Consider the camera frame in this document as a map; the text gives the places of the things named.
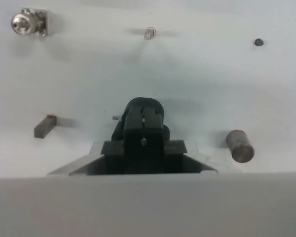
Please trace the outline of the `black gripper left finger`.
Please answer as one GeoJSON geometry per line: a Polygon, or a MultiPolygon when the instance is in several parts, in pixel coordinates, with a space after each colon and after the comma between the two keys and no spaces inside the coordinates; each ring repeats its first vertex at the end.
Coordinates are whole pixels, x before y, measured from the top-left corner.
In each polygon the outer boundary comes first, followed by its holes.
{"type": "Polygon", "coordinates": [[[104,155],[109,141],[94,142],[89,153],[48,173],[49,176],[92,176],[123,174],[125,158],[118,153],[104,155]]]}

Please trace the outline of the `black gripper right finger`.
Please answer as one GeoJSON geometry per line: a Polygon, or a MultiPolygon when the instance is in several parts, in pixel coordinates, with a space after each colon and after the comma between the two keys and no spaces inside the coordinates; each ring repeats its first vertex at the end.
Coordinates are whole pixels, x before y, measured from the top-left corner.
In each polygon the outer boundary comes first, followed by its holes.
{"type": "Polygon", "coordinates": [[[202,171],[218,170],[196,159],[196,156],[187,155],[184,140],[169,140],[164,142],[163,163],[165,173],[201,173],[202,171]]]}

